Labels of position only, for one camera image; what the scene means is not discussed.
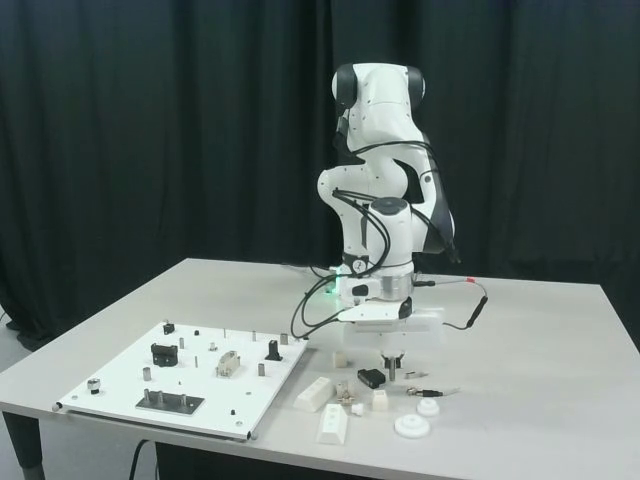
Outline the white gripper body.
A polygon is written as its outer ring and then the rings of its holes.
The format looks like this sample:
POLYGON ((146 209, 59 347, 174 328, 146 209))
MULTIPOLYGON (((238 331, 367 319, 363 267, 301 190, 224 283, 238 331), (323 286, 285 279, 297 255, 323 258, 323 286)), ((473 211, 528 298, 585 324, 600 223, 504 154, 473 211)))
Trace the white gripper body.
POLYGON ((443 308, 417 308, 401 318, 399 307, 353 307, 344 312, 344 344, 387 355, 426 351, 443 343, 443 323, 443 308))

